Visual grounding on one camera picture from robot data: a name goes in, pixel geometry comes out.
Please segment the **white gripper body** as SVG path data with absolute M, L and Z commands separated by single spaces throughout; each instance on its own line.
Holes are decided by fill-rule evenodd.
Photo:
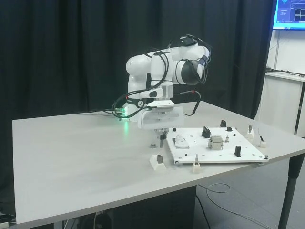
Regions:
M 144 111 L 140 114 L 137 125 L 139 129 L 145 130 L 182 127 L 184 125 L 183 108 L 173 107 L 167 112 Z

